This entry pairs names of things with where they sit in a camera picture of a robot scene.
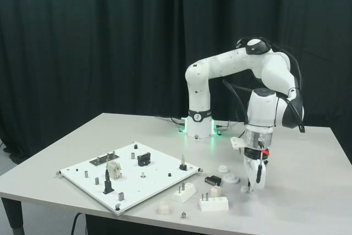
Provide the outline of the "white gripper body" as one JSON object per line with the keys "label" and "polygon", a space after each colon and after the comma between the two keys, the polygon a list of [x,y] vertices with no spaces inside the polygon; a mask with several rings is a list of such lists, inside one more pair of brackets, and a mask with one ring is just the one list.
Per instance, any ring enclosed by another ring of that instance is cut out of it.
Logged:
{"label": "white gripper body", "polygon": [[251,189],[263,190],[266,182],[266,166],[263,161],[244,158],[244,167]]}

